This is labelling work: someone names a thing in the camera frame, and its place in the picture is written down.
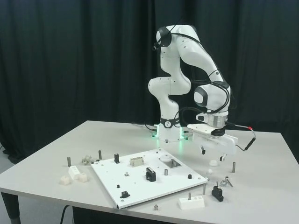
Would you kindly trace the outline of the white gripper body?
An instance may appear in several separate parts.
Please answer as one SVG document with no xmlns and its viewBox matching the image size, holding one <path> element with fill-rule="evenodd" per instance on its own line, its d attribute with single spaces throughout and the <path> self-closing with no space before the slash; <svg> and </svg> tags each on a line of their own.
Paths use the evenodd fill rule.
<svg viewBox="0 0 299 224">
<path fill-rule="evenodd" d="M 192 140 L 201 150 L 213 149 L 222 154 L 236 154 L 238 138 L 231 135 L 212 136 L 194 132 Z"/>
</svg>

